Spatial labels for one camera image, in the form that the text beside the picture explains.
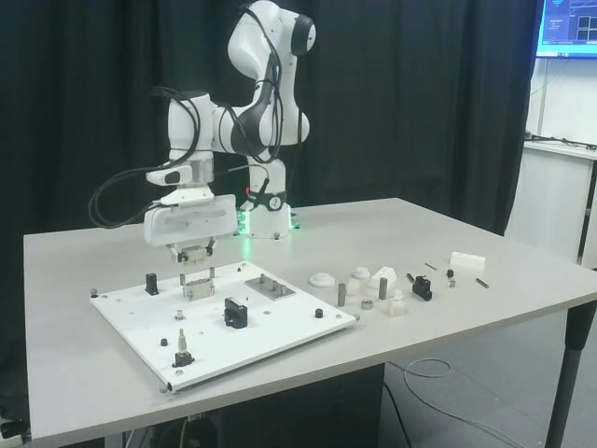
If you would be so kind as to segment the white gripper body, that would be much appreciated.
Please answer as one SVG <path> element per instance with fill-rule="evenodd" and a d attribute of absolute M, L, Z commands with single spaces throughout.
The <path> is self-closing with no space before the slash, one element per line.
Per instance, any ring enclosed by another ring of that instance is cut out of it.
<path fill-rule="evenodd" d="M 191 246 L 236 231 L 236 198 L 220 195 L 210 203 L 160 207 L 146 212 L 144 239 L 149 245 Z"/>

